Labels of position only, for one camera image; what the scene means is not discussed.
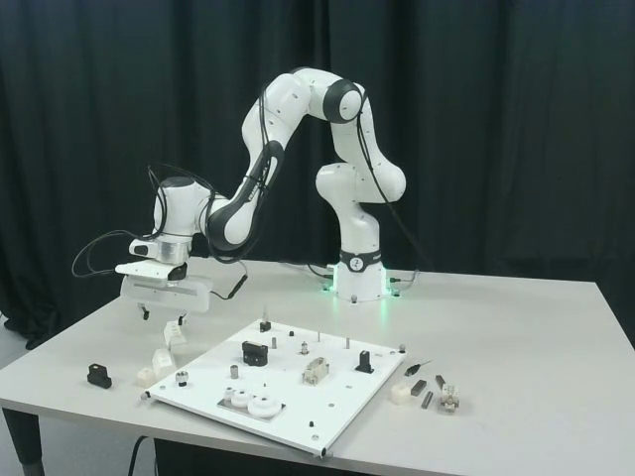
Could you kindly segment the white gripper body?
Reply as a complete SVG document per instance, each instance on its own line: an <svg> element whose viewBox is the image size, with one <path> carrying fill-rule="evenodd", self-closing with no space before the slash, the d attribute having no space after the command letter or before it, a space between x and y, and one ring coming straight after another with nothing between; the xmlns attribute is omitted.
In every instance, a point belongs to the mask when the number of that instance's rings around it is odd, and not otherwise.
<svg viewBox="0 0 635 476"><path fill-rule="evenodd" d="M120 294L143 307L165 307L184 312L209 310L209 282L185 278L180 281L157 281L127 276Z"/></svg>

